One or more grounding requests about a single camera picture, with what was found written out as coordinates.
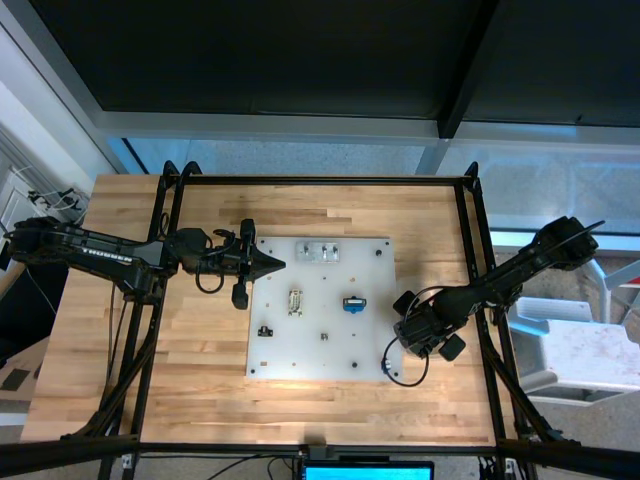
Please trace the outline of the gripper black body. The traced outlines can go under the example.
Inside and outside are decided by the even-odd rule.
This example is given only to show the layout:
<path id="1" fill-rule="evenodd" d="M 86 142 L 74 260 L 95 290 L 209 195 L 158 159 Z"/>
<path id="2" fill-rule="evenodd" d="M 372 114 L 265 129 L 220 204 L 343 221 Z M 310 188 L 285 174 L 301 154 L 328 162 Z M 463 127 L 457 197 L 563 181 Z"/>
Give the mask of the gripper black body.
<path id="1" fill-rule="evenodd" d="M 454 361 L 466 348 L 457 331 L 467 323 L 467 314 L 451 301 L 419 302 L 413 292 L 404 292 L 393 304 L 402 317 L 394 325 L 402 347 L 420 359 L 437 352 L 445 360 Z"/>
<path id="2" fill-rule="evenodd" d="M 237 282 L 232 288 L 232 304 L 238 310 L 247 310 L 249 296 L 246 283 L 249 280 L 253 262 L 252 253 L 256 237 L 255 223 L 252 219 L 244 219 L 241 221 L 238 235 L 225 229 L 215 229 L 213 235 L 220 237 L 222 243 L 205 250 L 205 254 L 202 256 L 202 273 L 204 275 L 218 276 L 219 284 L 213 289 L 203 287 L 202 292 L 207 295 L 220 292 L 224 287 L 225 278 L 234 275 L 237 278 Z"/>

